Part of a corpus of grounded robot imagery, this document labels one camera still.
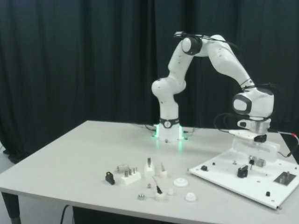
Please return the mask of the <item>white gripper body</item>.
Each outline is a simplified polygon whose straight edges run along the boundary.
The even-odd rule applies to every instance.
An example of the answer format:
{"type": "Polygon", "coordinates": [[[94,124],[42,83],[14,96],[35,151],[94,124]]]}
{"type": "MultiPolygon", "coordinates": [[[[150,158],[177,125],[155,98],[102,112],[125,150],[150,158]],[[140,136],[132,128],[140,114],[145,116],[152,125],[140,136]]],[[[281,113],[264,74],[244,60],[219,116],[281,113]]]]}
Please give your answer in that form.
{"type": "Polygon", "coordinates": [[[275,162],[277,154],[280,150],[280,145],[274,142],[248,142],[244,140],[234,139],[232,148],[238,152],[247,154],[248,156],[258,159],[275,162]]]}

